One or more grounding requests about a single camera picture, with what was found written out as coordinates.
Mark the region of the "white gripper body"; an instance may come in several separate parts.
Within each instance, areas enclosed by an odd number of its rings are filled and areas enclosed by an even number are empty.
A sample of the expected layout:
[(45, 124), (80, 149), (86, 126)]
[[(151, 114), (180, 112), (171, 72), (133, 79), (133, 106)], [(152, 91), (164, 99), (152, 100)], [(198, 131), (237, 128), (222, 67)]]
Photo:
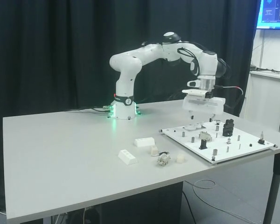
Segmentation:
[(225, 98), (193, 98), (186, 96), (182, 108), (187, 111), (201, 112), (207, 114), (222, 114), (224, 111)]

